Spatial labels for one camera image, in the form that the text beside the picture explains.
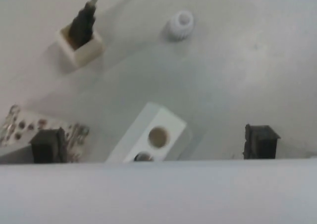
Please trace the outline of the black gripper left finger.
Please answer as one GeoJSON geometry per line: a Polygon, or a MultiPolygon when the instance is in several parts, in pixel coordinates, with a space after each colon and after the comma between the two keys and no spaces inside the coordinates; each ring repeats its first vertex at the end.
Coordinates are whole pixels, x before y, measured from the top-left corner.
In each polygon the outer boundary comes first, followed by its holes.
{"type": "Polygon", "coordinates": [[[0,148],[2,164],[66,163],[65,131],[42,129],[15,135],[13,144],[0,148]]]}

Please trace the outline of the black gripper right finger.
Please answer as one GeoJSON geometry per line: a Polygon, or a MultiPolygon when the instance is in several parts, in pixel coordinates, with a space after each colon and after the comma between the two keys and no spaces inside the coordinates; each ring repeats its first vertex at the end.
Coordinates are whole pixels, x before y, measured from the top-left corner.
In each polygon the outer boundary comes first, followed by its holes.
{"type": "Polygon", "coordinates": [[[245,126],[245,160],[275,159],[277,141],[281,137],[269,125],[245,126]]]}

